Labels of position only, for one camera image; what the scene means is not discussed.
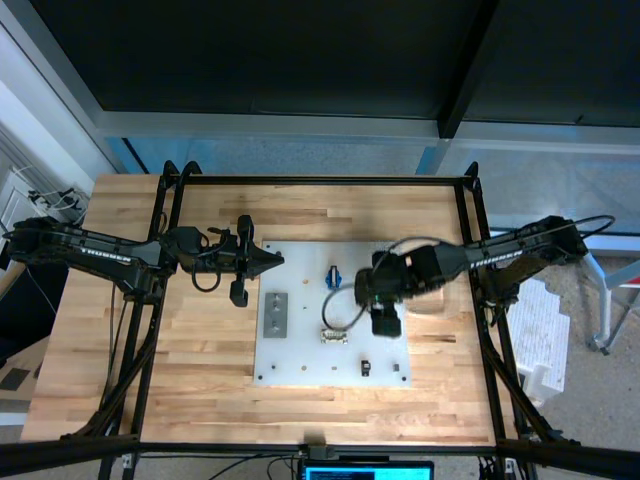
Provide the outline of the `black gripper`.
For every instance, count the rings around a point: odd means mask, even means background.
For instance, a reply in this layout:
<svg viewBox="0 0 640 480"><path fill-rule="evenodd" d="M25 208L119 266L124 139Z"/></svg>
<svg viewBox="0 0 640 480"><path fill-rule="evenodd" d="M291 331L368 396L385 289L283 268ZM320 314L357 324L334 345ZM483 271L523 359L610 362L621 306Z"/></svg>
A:
<svg viewBox="0 0 640 480"><path fill-rule="evenodd" d="M219 287L223 274L234 274L229 298L234 306L246 307L248 292L245 289L245 280L248 277L258 277L284 263L279 252L263 250L253 242L254 230L249 215L241 215L238 218L235 235L232 235L229 229L209 227L207 231L218 234L219 241L216 245L203 247L196 255L192 269L192 285L202 293L211 293ZM200 286L196 278L198 273L214 273L214 285L209 288Z"/></svg>
<svg viewBox="0 0 640 480"><path fill-rule="evenodd" d="M400 255L376 252L371 268L355 277L355 301L369 313L374 336L400 336L401 320L396 304L408 295L408 267Z"/></svg>

